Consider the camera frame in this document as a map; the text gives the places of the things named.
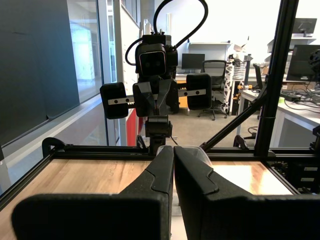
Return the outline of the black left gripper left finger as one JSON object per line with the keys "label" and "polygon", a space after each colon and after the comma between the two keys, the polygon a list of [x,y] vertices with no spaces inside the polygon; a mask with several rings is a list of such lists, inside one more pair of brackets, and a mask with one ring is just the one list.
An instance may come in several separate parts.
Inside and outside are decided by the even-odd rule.
{"label": "black left gripper left finger", "polygon": [[165,146],[118,194],[37,194],[19,202],[11,224],[19,240],[168,240],[173,148]]}

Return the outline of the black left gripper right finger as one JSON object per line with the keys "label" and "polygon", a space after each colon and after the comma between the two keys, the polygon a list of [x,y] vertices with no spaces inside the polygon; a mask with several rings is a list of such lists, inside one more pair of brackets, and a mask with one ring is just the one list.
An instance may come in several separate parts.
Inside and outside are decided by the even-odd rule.
{"label": "black left gripper right finger", "polygon": [[184,148],[174,148],[174,180],[190,240],[317,240],[318,195],[254,195]]}

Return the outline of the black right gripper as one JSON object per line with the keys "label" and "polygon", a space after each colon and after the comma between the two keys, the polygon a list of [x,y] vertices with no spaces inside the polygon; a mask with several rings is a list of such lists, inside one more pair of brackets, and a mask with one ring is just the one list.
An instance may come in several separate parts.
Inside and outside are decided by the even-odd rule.
{"label": "black right gripper", "polygon": [[152,76],[132,85],[132,95],[126,94],[122,82],[104,84],[100,88],[104,114],[107,119],[122,119],[135,109],[138,117],[163,117],[179,112],[179,98],[187,97],[190,110],[211,107],[212,80],[207,73],[189,74],[185,83],[174,78]]}

